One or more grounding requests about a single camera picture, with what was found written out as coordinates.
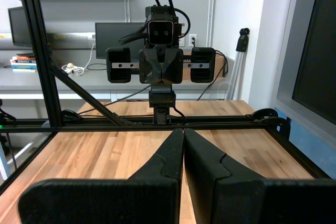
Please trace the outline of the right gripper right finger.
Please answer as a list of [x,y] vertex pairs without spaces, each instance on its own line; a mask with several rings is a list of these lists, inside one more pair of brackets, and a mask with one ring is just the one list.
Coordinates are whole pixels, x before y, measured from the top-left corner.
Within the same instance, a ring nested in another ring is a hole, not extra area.
[[193,129],[185,172],[197,223],[335,223],[332,179],[268,179]]

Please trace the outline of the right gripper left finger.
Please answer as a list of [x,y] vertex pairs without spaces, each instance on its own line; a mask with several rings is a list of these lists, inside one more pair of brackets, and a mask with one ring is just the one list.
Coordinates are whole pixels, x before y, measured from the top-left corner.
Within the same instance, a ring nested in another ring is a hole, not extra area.
[[128,179],[47,179],[20,196],[22,223],[178,223],[183,131]]

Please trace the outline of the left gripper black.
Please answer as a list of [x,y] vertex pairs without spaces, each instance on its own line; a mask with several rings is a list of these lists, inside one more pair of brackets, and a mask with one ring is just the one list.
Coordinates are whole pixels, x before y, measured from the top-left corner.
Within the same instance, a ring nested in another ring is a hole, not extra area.
[[194,83],[209,83],[214,79],[216,52],[209,47],[194,47],[188,62],[178,48],[145,48],[139,61],[132,62],[129,48],[109,48],[106,51],[107,75],[111,83],[128,83],[133,69],[139,70],[142,84],[180,84],[183,69],[190,69]]

